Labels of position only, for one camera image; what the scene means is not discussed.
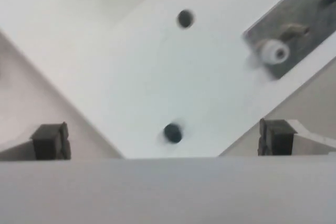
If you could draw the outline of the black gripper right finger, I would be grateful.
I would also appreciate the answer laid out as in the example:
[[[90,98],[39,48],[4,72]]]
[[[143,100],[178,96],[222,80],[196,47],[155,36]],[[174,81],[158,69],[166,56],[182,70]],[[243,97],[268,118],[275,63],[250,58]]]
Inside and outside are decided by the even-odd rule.
[[[335,139],[310,132],[298,120],[259,121],[259,156],[328,155]]]

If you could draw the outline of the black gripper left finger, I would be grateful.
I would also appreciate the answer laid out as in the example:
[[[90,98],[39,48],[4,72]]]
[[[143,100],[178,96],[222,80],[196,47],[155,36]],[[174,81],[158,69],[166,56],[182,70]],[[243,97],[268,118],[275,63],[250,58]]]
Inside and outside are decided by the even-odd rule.
[[[41,124],[1,144],[2,161],[70,160],[68,124]]]

